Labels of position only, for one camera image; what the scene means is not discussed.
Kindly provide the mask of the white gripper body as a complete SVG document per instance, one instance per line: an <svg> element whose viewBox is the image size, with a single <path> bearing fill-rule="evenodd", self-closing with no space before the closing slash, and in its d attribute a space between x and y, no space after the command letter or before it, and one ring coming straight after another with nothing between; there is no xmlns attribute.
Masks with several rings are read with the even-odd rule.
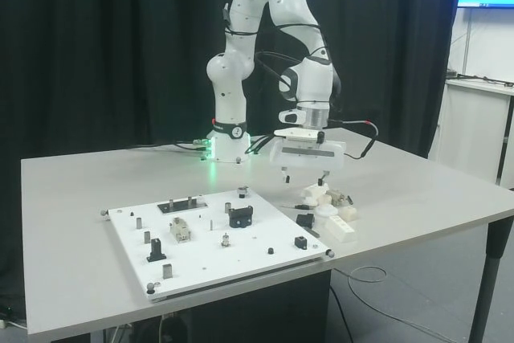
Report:
<svg viewBox="0 0 514 343"><path fill-rule="evenodd" d="M346 143L325 141L322 144L308 141L278 140L270 152L270 163L286 168L342 169L345 162Z"/></svg>

